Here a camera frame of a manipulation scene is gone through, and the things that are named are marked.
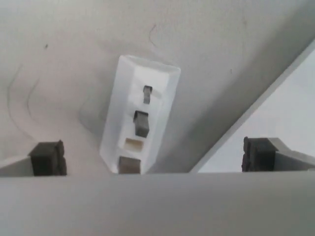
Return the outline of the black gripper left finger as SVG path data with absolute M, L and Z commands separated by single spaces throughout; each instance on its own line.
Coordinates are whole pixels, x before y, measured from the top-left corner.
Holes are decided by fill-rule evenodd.
M 27 155 L 14 156 L 0 162 L 2 177 L 66 176 L 67 164 L 64 145 L 57 142 L 40 142 Z

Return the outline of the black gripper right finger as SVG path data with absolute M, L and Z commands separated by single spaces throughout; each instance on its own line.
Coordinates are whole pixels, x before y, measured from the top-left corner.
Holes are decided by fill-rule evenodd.
M 315 158 L 291 150 L 279 138 L 244 138 L 242 172 L 313 171 Z

